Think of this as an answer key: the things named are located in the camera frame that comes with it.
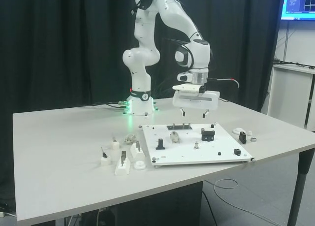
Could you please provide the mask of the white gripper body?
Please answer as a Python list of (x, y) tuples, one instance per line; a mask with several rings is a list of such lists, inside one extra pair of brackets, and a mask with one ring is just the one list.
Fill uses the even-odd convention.
[(173, 96), (173, 106), (179, 108), (216, 110), (219, 98), (220, 92), (216, 91), (206, 91), (198, 94), (176, 91)]

